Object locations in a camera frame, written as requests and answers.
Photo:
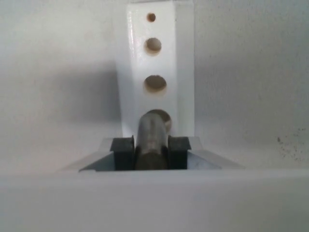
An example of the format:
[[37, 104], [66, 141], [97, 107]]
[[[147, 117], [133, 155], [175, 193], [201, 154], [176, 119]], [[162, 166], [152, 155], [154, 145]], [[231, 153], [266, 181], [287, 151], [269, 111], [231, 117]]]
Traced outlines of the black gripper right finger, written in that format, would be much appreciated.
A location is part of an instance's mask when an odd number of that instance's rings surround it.
[[171, 170], [232, 170], [244, 167], [205, 150], [199, 137], [168, 138], [168, 160]]

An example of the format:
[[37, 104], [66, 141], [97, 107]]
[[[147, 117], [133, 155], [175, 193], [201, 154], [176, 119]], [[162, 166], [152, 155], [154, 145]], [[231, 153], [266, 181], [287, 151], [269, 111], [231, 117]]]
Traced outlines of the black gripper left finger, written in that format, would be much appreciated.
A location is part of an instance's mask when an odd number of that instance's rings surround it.
[[77, 160], [61, 171], [132, 171], [134, 169], [134, 137], [103, 139], [98, 151]]

